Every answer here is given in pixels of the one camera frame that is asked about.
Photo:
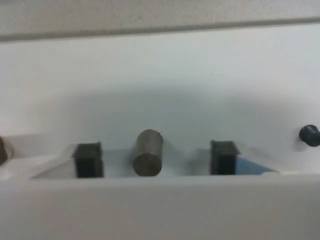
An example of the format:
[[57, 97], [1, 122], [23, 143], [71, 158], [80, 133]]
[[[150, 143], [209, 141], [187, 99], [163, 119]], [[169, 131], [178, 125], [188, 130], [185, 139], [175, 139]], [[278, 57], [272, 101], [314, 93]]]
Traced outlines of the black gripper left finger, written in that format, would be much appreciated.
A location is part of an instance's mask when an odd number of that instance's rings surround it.
[[102, 144], [68, 145], [62, 153], [35, 168], [31, 179], [95, 179], [104, 177]]

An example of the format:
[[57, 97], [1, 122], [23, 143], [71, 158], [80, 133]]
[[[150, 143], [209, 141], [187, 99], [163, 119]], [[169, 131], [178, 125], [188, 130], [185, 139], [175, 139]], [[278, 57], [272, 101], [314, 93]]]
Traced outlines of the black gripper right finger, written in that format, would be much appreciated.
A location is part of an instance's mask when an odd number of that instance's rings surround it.
[[263, 175], [277, 171], [241, 156], [234, 141], [210, 142], [210, 175]]

